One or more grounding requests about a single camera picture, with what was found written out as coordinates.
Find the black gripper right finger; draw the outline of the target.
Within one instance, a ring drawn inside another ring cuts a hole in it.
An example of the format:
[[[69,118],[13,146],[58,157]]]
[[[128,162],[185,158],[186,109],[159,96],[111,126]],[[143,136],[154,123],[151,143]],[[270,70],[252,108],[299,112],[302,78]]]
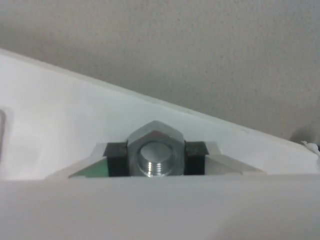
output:
[[[185,176],[264,175],[252,165],[222,154],[214,141],[185,143]]]

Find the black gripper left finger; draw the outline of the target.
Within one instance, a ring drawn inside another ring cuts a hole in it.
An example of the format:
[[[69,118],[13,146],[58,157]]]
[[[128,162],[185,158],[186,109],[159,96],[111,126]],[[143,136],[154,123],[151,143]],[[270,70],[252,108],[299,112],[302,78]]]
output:
[[[92,153],[48,176],[49,179],[127,177],[126,142],[98,143]]]

